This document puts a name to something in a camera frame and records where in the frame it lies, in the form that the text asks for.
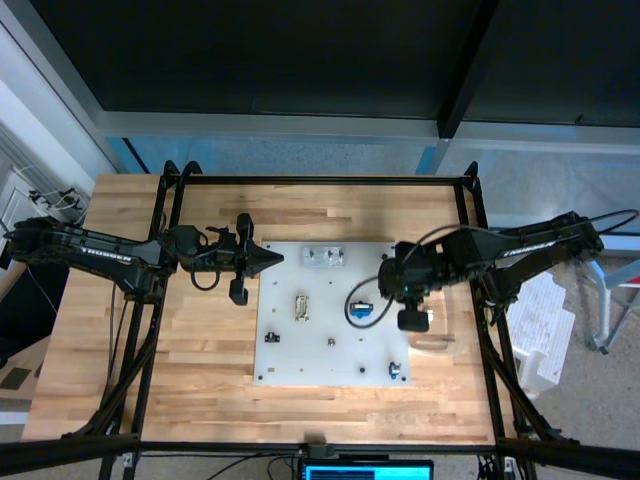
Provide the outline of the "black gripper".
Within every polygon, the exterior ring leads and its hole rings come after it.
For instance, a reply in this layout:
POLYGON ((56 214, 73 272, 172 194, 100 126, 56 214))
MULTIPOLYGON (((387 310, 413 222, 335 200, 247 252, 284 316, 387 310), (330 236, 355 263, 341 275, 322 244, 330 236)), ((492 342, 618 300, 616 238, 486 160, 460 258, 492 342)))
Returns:
POLYGON ((420 306, 432 291, 443 286, 443 260, 434 244, 399 242, 395 256, 382 261, 378 289, 386 300, 403 306, 397 314, 402 331, 428 331, 429 315, 420 306))
POLYGON ((284 261, 284 256, 269 248, 258 245, 253 239, 253 221, 248 213, 242 213, 236 220, 236 233, 232 234, 228 228, 208 230, 219 234, 218 241, 206 247, 196 255, 196 260, 189 267, 192 285, 200 291, 208 292, 215 289, 223 272, 233 272, 235 278, 229 284, 229 298, 235 305, 248 304, 248 290, 245 278, 255 277, 262 271, 278 265, 284 261), (214 282, 210 286, 202 286, 197 282, 196 274, 213 272, 214 282))

